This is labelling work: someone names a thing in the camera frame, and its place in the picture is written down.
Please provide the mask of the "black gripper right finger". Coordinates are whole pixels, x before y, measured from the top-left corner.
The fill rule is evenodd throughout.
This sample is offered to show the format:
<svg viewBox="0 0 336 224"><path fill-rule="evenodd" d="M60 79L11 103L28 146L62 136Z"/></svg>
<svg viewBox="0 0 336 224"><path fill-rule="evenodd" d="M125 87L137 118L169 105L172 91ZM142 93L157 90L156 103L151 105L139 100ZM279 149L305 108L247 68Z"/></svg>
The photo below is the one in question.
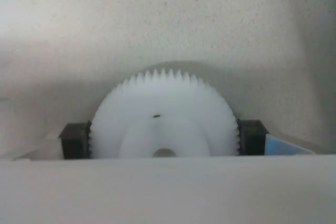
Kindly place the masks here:
<svg viewBox="0 0 336 224"><path fill-rule="evenodd" d="M308 148L271 135L260 120L238 119L237 123L239 130L239 155L288 156L314 154Z"/></svg>

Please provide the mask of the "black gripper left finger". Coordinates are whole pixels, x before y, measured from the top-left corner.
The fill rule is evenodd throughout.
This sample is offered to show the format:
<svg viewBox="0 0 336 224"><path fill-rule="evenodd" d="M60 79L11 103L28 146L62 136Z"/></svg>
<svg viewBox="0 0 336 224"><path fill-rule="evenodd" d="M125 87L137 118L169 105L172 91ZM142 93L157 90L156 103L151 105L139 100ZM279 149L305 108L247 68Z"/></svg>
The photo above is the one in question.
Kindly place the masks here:
<svg viewBox="0 0 336 224"><path fill-rule="evenodd" d="M91 121L67 123L32 145L13 153L13 160L90 159Z"/></svg>

